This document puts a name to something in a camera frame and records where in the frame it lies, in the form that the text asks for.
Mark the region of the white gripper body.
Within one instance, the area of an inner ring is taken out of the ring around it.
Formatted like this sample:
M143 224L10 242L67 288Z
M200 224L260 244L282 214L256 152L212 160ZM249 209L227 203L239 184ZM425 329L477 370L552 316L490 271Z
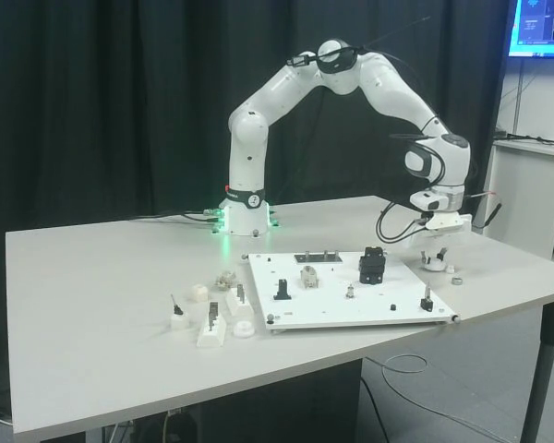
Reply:
M427 250L448 247L472 231L472 215L458 212L434 212L411 232L408 247Z

